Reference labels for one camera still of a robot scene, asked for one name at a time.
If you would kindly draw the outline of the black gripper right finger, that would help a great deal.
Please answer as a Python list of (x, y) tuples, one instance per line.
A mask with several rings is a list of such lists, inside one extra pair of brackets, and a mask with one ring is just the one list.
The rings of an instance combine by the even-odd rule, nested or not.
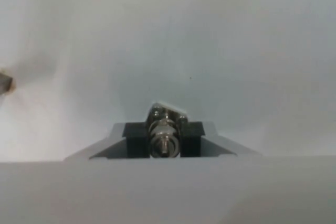
[(181, 128), (181, 157), (220, 157), (224, 155), (260, 156), (261, 154), (221, 136), (213, 122), (184, 123)]

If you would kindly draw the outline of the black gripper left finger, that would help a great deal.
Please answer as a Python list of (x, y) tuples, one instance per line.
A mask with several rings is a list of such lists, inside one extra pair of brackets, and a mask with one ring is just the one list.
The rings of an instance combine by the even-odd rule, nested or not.
[(149, 137), (144, 122), (116, 123), (102, 140), (79, 150), (66, 160), (149, 158)]

